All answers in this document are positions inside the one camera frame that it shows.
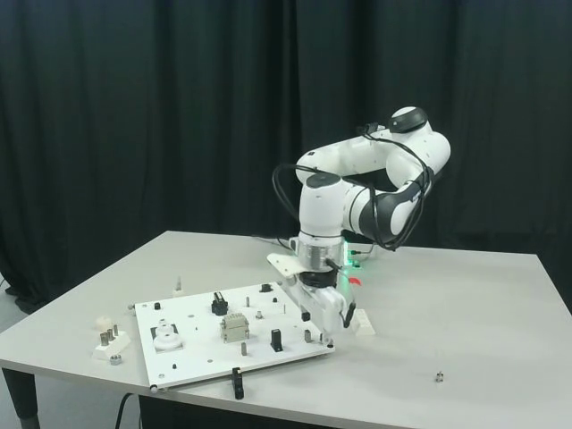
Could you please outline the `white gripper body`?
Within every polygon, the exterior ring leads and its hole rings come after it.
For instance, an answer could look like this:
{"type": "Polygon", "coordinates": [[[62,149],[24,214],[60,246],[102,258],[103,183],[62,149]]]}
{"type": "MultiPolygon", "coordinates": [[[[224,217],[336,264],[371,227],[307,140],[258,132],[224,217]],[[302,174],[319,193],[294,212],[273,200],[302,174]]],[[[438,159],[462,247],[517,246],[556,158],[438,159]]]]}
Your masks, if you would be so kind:
{"type": "Polygon", "coordinates": [[[282,288],[294,300],[301,313],[309,313],[309,321],[326,339],[343,329],[343,315],[348,301],[334,287],[314,288],[302,283],[298,276],[284,279],[282,288]]]}

